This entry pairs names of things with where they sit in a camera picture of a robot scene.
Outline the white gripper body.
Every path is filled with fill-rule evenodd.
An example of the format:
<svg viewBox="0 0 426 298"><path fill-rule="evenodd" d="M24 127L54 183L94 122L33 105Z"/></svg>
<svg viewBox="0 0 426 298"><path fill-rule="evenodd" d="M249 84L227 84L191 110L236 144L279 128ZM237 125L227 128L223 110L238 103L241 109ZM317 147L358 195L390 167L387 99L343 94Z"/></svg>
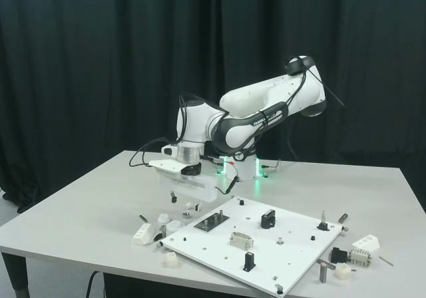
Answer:
<svg viewBox="0 0 426 298"><path fill-rule="evenodd" d="M217 179L204 174L185 176L158 171L160 185L169 193L180 194L201 200L213 202L218 197L216 190Z"/></svg>

